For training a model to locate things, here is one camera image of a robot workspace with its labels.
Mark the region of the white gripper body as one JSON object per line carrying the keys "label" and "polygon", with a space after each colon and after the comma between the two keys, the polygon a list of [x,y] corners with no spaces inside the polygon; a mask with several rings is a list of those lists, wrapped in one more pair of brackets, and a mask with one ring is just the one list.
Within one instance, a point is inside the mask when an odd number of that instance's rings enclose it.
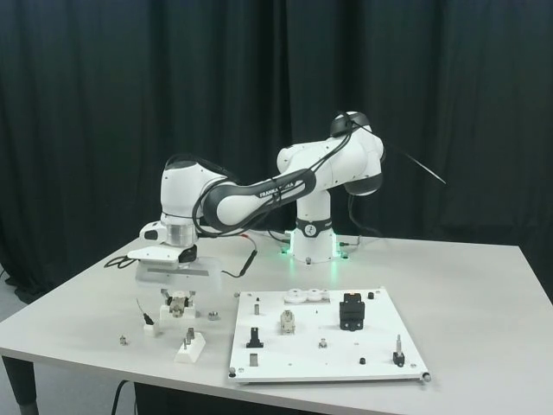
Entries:
{"label": "white gripper body", "polygon": [[170,290],[217,290],[221,286],[221,263],[210,257],[193,262],[156,264],[141,261],[137,266],[139,284]]}

